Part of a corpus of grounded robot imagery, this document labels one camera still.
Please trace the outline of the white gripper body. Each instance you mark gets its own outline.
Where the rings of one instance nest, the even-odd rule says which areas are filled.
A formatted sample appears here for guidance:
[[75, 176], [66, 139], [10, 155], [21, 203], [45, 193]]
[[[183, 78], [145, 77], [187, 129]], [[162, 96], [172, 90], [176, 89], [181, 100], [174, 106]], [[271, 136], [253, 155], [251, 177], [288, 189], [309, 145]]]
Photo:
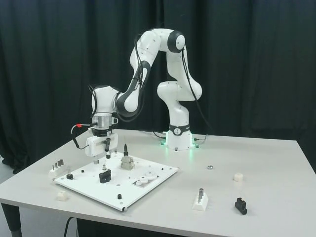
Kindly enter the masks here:
[[95, 157], [116, 149], [118, 146], [118, 135], [111, 134], [105, 137], [92, 136], [87, 138], [86, 145], [85, 154], [88, 157]]

